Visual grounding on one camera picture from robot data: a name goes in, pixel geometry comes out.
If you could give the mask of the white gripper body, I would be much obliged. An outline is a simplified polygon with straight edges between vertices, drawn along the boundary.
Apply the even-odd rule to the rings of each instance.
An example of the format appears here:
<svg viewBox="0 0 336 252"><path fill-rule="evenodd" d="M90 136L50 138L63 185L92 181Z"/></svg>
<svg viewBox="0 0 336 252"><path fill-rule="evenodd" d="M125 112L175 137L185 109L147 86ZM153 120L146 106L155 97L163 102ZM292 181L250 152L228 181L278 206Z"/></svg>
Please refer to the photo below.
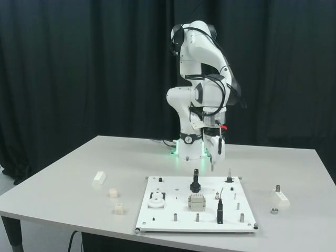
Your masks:
<svg viewBox="0 0 336 252"><path fill-rule="evenodd" d="M211 163L218 163L225 158L225 141L217 136L207 137L207 151L211 158Z"/></svg>

